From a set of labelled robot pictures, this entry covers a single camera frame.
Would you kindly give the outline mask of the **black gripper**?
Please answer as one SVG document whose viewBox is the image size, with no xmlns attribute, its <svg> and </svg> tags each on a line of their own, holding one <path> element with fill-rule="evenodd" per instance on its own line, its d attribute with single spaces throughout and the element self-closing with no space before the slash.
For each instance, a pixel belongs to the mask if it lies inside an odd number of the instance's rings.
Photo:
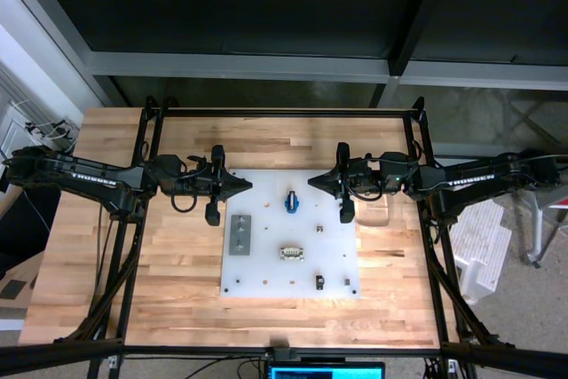
<svg viewBox="0 0 568 379">
<path fill-rule="evenodd" d="M 369 185 L 369 168 L 366 159 L 351 158 L 350 147 L 344 142 L 337 145 L 336 166 L 337 168 L 309 178 L 308 185 L 337 199 L 339 180 L 340 223 L 349 224 L 355 217 L 355 203 L 351 197 L 355 193 L 363 193 Z"/>
<path fill-rule="evenodd" d="M 206 163 L 205 170 L 195 182 L 196 194 L 209 197 L 204 216 L 210 226 L 220 225 L 218 203 L 253 188 L 251 182 L 224 170 L 224 166 L 225 150 L 221 145 L 215 145 L 211 150 L 210 161 Z"/>
</svg>

